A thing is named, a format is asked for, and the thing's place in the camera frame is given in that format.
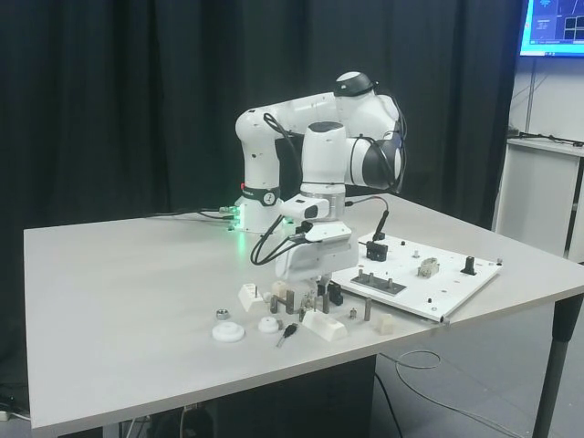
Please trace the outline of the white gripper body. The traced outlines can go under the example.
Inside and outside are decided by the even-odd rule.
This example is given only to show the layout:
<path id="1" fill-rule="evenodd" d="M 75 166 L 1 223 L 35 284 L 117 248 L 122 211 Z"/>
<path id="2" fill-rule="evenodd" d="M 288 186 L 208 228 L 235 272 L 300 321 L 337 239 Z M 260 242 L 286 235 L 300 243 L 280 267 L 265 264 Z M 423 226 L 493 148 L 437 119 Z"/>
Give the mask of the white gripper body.
<path id="1" fill-rule="evenodd" d="M 356 239 L 299 245 L 276 259 L 276 276 L 305 280 L 355 267 L 359 259 Z"/>

